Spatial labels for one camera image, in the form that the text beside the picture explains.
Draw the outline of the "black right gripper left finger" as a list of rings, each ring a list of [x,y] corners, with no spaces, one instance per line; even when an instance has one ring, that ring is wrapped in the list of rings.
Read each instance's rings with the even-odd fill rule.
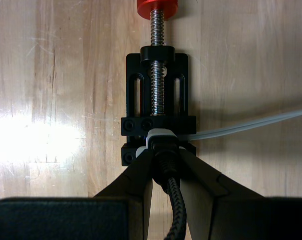
[[[152,196],[152,158],[143,151],[94,197],[0,200],[0,240],[144,240]]]

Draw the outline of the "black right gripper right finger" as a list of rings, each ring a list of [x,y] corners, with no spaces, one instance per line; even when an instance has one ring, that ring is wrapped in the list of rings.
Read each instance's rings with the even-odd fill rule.
[[[302,240],[302,197],[264,197],[185,149],[180,189],[194,240]]]

